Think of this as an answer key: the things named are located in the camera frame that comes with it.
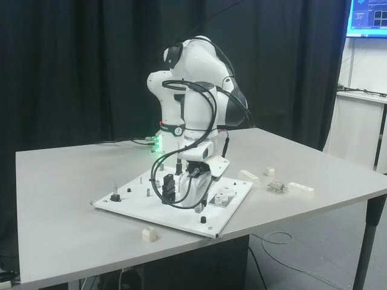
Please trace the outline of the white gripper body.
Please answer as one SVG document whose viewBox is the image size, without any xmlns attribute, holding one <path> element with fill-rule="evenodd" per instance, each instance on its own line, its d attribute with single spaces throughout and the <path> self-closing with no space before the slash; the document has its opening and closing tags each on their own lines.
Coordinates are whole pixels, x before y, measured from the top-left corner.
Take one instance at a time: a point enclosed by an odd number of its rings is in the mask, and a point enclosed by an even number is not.
<svg viewBox="0 0 387 290">
<path fill-rule="evenodd" d="M 187 197 L 181 201 L 178 206 L 179 207 L 192 207 L 195 205 L 205 194 L 209 182 L 211 181 L 210 174 L 201 174 L 197 178 L 192 178 L 190 189 L 188 189 L 190 177 L 188 174 L 182 174 L 179 178 L 179 192 L 180 197 L 179 200 L 184 198 L 186 192 L 189 191 Z"/>
</svg>

